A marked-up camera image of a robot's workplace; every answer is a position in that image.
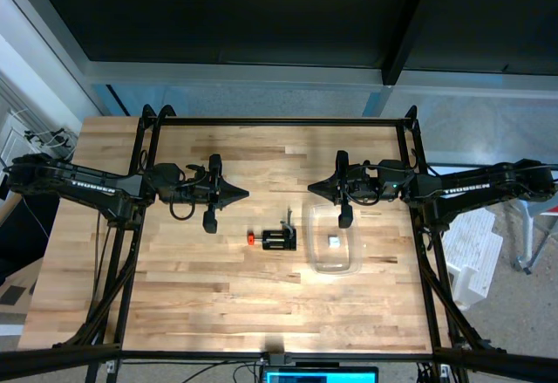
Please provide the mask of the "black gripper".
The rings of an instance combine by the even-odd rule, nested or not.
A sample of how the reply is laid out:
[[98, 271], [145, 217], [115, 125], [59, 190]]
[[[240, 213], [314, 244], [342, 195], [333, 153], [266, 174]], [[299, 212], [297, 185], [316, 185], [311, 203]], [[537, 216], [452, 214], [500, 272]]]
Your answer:
[[328, 202], [340, 207], [338, 226], [348, 229], [353, 222], [353, 208], [351, 202], [360, 206], [376, 204], [376, 185], [374, 178], [367, 173], [370, 162], [365, 160], [361, 164], [350, 164], [346, 151], [338, 151], [336, 156], [335, 173], [325, 180], [312, 183], [308, 190]]
[[202, 226], [207, 233], [217, 232], [216, 210], [249, 197], [247, 190], [229, 184], [223, 177], [222, 161], [219, 154], [209, 157], [208, 168], [194, 164], [187, 168], [195, 171], [191, 182], [191, 195], [196, 203], [204, 203], [207, 209], [203, 214]]

